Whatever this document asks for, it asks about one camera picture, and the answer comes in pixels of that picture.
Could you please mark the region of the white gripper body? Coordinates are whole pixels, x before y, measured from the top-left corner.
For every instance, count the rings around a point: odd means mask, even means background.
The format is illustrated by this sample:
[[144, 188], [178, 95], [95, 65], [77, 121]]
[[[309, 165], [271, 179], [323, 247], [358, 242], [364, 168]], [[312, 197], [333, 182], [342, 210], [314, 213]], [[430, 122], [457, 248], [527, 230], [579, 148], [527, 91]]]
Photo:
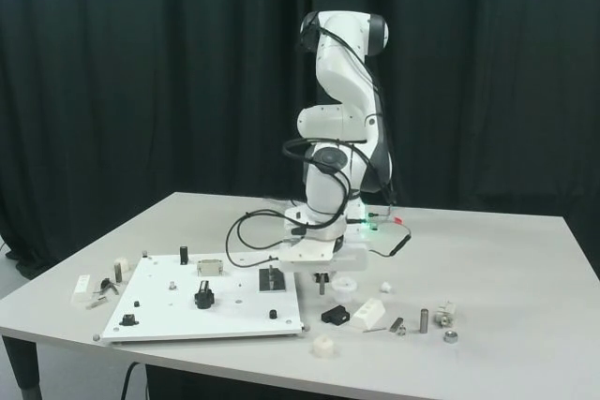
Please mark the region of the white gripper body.
[[329, 260], [292, 263], [295, 273], [324, 274], [336, 272], [360, 272], [368, 266], [368, 250], [363, 246], [344, 246]]

